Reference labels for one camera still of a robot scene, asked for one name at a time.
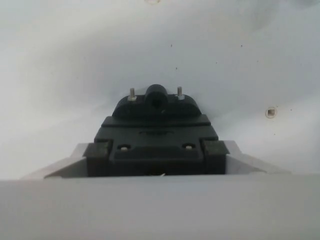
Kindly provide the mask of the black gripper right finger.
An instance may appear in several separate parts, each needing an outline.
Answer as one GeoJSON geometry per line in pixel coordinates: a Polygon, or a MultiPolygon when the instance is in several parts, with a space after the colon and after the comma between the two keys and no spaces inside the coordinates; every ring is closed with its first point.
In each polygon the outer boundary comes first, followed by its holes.
{"type": "Polygon", "coordinates": [[[202,143],[206,173],[209,175],[290,174],[241,151],[234,140],[204,140],[202,143]]]}

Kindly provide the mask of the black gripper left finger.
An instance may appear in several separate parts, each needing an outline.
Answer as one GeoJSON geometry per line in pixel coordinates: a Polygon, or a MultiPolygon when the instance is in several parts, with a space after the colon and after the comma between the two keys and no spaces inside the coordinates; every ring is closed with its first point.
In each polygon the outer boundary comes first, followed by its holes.
{"type": "Polygon", "coordinates": [[[25,178],[87,178],[106,176],[113,142],[79,143],[72,154],[29,173],[25,178]]]}

